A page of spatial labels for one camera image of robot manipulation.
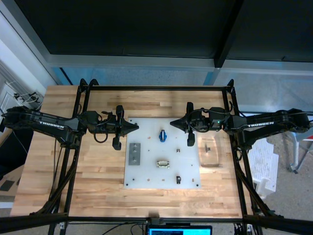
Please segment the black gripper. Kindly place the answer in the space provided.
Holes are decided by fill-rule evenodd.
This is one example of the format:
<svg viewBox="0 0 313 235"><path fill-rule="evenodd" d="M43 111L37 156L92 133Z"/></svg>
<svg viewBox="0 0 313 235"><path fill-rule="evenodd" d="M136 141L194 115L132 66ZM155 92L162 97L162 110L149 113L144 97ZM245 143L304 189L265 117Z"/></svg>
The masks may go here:
<svg viewBox="0 0 313 235"><path fill-rule="evenodd" d="M122 105L116 107L115 115L113 115L112 112L106 111L102 111L101 113L107 115L107 119L104 121L102 127L105 131L106 137L101 143L107 141L109 134L115 134L115 137L112 140L112 146L115 150L121 150L120 136L126 136L127 134L138 130L139 126L124 119L124 108Z"/></svg>
<svg viewBox="0 0 313 235"><path fill-rule="evenodd" d="M194 146L195 134L193 133L206 133L210 130L209 117L205 117L203 113L208 114L209 111L205 108L194 110L194 104L187 102L186 116L170 122L170 125L186 133L186 123L188 130L187 146Z"/></svg>

